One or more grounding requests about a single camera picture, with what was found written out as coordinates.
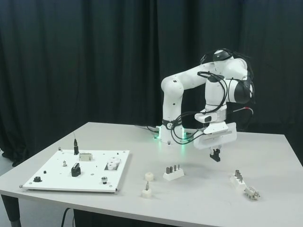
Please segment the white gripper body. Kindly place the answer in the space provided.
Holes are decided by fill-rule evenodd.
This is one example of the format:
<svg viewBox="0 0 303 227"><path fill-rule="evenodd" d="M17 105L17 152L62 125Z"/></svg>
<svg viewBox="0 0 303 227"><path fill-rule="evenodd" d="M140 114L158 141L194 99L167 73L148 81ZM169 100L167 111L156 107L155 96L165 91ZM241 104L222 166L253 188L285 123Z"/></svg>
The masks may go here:
<svg viewBox="0 0 303 227"><path fill-rule="evenodd" d="M197 149L207 149L210 147L221 148L223 144L233 142L237 139L236 123L226 124L224 122L210 124L212 133L205 134L199 132L195 137L194 146Z"/></svg>

